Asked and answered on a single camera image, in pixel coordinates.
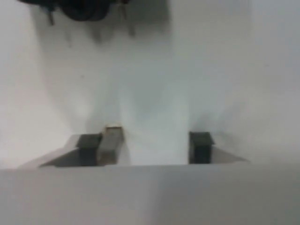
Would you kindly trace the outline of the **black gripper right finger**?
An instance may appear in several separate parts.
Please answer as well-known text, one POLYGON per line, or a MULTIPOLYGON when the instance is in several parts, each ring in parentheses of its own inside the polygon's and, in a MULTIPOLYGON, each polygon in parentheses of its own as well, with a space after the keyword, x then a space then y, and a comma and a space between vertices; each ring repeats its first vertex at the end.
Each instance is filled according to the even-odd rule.
POLYGON ((188 139, 189 164, 249 163, 245 158, 215 147, 215 141, 210 132, 189 132, 188 139))

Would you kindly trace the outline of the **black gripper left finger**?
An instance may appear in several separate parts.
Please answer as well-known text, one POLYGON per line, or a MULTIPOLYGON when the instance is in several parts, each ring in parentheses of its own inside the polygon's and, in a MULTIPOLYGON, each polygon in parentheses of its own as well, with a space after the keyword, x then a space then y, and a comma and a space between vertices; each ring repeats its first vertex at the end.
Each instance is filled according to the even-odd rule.
POLYGON ((101 133, 81 134, 76 142, 69 141, 56 156, 41 164, 42 167, 82 167, 97 166, 97 149, 102 139, 101 133))

